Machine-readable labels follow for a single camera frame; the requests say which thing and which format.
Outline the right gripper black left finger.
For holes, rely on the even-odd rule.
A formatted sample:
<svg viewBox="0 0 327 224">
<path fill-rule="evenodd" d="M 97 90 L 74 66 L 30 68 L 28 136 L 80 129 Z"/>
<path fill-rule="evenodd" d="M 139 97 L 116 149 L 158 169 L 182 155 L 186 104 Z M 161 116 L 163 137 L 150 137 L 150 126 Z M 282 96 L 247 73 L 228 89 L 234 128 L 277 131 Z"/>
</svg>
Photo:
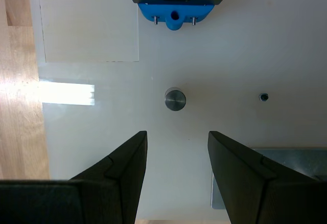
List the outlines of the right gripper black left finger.
<svg viewBox="0 0 327 224">
<path fill-rule="evenodd" d="M 139 131 L 103 159 L 72 177 L 81 210 L 68 223 L 134 223 L 147 164 L 147 132 Z"/>
</svg>

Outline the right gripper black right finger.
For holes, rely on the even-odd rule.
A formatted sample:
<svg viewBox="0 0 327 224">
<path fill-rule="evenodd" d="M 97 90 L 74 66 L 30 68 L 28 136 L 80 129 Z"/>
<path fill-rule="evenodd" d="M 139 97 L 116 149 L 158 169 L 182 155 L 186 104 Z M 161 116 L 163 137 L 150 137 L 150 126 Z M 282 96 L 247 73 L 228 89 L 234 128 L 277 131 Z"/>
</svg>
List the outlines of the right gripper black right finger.
<svg viewBox="0 0 327 224">
<path fill-rule="evenodd" d="M 217 131 L 209 132 L 207 147 L 231 223 L 258 223 L 267 184 L 288 168 Z"/>
</svg>

